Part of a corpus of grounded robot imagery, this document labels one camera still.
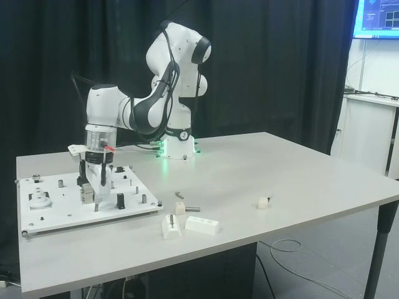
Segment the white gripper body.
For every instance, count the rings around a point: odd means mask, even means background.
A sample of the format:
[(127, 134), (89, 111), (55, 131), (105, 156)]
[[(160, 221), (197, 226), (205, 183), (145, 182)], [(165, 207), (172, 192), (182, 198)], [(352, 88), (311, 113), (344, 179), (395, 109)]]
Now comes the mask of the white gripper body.
[(95, 200), (102, 200), (110, 195), (112, 171), (108, 164), (86, 163), (85, 174)]

